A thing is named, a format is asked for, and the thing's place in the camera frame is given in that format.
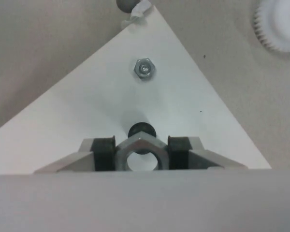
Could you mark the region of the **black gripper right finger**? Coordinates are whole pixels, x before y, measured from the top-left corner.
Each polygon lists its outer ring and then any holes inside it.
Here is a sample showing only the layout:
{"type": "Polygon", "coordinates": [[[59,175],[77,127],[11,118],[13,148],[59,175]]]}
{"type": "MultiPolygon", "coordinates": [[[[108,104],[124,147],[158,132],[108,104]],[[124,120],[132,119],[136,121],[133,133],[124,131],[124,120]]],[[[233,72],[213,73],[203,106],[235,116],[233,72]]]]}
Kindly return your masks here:
{"type": "Polygon", "coordinates": [[[199,137],[168,137],[169,169],[246,169],[239,162],[204,148],[199,137]]]}

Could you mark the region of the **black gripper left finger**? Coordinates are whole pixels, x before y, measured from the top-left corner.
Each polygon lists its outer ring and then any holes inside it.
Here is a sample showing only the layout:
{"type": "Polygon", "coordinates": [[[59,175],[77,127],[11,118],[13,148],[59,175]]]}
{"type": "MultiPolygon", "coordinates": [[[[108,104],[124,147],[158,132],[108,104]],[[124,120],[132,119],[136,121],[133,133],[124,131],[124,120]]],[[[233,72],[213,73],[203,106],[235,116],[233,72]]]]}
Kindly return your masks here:
{"type": "Polygon", "coordinates": [[[78,151],[58,159],[35,173],[104,172],[115,170],[115,137],[84,139],[78,151]]]}

